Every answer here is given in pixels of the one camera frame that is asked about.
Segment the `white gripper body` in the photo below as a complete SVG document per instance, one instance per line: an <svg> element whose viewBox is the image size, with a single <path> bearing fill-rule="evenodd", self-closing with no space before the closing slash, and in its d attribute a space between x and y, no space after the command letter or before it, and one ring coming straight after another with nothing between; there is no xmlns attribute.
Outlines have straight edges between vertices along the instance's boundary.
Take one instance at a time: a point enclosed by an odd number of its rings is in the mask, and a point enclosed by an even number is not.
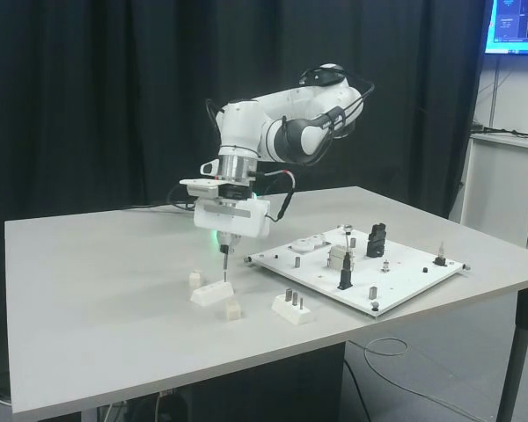
<svg viewBox="0 0 528 422"><path fill-rule="evenodd" d="M269 200L247 199L224 205L218 200L198 199L194 225L239 236L263 238L269 234Z"/></svg>

